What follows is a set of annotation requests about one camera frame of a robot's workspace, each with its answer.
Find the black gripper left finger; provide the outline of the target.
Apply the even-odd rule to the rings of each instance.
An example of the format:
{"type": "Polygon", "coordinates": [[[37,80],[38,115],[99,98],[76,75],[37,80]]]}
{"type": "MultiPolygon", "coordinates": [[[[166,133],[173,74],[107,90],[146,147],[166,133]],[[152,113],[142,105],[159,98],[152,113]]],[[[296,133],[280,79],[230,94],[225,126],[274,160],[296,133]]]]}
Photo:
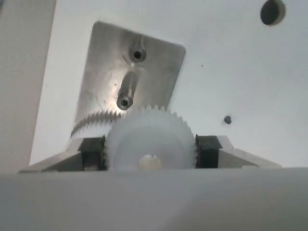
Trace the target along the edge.
{"type": "Polygon", "coordinates": [[[105,170],[105,137],[72,140],[66,150],[30,165],[19,173],[80,172],[105,170]]]}

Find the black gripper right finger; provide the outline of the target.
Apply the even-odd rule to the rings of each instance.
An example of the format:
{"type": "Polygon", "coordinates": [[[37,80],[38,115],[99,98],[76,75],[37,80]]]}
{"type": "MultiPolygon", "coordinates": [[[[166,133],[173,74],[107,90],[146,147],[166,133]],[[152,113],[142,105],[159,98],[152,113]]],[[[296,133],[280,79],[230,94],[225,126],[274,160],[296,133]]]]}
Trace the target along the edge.
{"type": "Polygon", "coordinates": [[[195,136],[196,168],[281,168],[270,160],[235,148],[225,135],[195,136]]]}

